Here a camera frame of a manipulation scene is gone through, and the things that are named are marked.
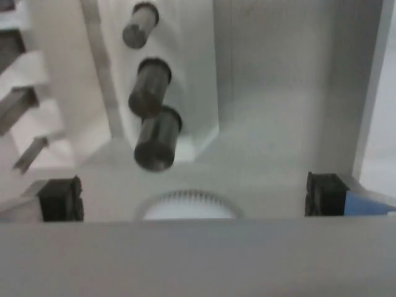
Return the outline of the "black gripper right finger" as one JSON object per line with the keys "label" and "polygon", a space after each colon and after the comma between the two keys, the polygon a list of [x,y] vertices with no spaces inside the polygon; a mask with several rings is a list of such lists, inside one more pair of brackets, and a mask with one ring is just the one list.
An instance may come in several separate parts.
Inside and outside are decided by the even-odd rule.
{"label": "black gripper right finger", "polygon": [[351,176],[309,172],[306,217],[382,216],[395,214],[395,198],[370,191]]}

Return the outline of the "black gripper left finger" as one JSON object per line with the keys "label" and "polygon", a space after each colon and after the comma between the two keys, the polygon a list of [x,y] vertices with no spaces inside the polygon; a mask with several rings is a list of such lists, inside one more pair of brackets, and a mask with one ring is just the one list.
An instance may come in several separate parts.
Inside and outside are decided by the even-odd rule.
{"label": "black gripper left finger", "polygon": [[35,181],[12,207],[13,222],[82,222],[84,202],[82,182],[68,179]]}

